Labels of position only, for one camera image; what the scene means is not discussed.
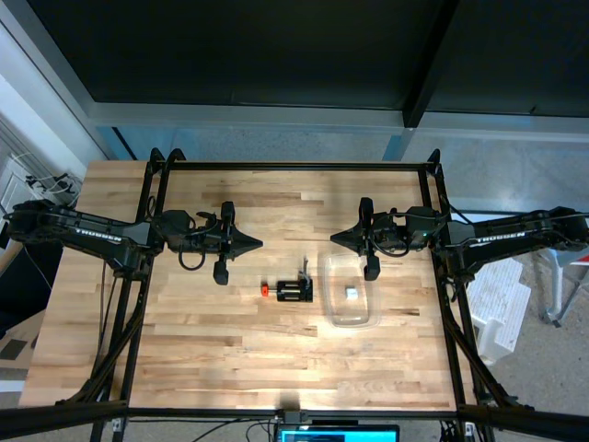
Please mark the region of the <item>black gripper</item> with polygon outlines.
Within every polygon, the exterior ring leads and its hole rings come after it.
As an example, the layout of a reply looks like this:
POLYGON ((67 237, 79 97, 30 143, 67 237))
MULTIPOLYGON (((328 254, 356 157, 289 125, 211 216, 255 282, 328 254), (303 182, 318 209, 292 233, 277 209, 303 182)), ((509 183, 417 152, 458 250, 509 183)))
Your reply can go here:
POLYGON ((375 281, 380 275, 378 252, 387 257, 405 255, 405 243, 398 226, 388 213, 375 213, 373 200, 363 197, 359 205, 359 222, 330 236, 331 242, 365 257, 364 280, 375 281))
POLYGON ((228 263, 236 256, 262 248, 263 243, 237 229, 236 208, 233 202, 222 203, 219 217, 205 212, 199 212, 198 216, 205 218, 206 223, 197 229, 191 240, 191 245, 194 246, 192 252, 198 253, 201 257, 195 266, 191 266, 191 271, 201 270, 206 264, 207 257, 213 255, 216 257, 213 279, 218 285, 228 285, 228 263))

